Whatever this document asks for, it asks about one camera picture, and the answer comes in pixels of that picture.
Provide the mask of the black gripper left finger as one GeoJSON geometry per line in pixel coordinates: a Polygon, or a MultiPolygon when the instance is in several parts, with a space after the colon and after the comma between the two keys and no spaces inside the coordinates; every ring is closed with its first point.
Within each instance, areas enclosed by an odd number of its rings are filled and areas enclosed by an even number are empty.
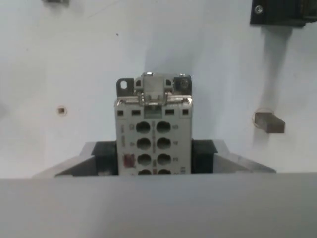
{"type": "Polygon", "coordinates": [[[35,177],[117,176],[115,141],[87,142],[79,155],[45,169],[35,177]]]}

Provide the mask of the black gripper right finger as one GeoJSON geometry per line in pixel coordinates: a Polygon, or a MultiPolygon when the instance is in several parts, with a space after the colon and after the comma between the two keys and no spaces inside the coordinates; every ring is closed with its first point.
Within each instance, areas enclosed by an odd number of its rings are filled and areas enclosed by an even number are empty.
{"type": "Polygon", "coordinates": [[[224,140],[193,140],[193,174],[276,173],[276,170],[229,151],[224,140]]]}

